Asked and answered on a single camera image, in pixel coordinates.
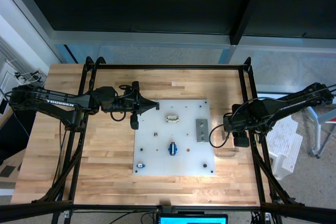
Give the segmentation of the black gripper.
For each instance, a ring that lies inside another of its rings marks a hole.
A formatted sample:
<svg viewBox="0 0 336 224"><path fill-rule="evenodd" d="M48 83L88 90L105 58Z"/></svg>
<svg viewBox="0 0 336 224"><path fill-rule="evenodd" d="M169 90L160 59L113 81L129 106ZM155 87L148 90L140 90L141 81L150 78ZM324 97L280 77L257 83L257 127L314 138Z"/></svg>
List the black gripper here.
<svg viewBox="0 0 336 224"><path fill-rule="evenodd" d="M248 137L246 133L246 118L244 115L232 115L227 113L223 116L224 130L232 134L235 147L248 147Z"/></svg>
<svg viewBox="0 0 336 224"><path fill-rule="evenodd" d="M124 94L121 96L117 96L115 111L123 113L123 117L121 119L115 119L116 122L123 121L126 117L126 113L131 112L131 129L138 130L138 114L142 115L143 113L151 109L160 109L160 104L158 102L149 100L140 95L140 87L138 81L133 81L131 86L127 84L122 84L119 86L119 89L123 90Z"/></svg>

